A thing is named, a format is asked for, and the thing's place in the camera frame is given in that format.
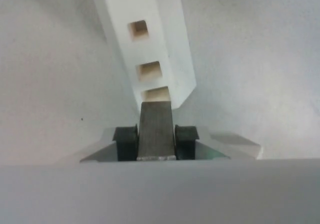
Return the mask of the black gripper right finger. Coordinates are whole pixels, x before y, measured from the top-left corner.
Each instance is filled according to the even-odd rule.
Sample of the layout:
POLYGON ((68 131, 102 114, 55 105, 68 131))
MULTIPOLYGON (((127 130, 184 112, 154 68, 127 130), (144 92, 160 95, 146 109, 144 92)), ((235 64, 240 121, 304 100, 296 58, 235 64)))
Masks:
POLYGON ((235 133, 210 132, 203 126, 174 128, 178 160, 258 160, 262 146, 235 133))

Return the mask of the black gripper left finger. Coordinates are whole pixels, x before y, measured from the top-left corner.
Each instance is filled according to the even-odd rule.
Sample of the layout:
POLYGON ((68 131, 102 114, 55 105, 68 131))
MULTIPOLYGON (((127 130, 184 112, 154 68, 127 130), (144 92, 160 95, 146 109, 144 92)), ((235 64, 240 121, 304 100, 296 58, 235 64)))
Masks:
POLYGON ((130 162, 138 155, 138 127, 116 127, 112 139, 102 138, 102 147, 89 151, 80 162, 130 162))

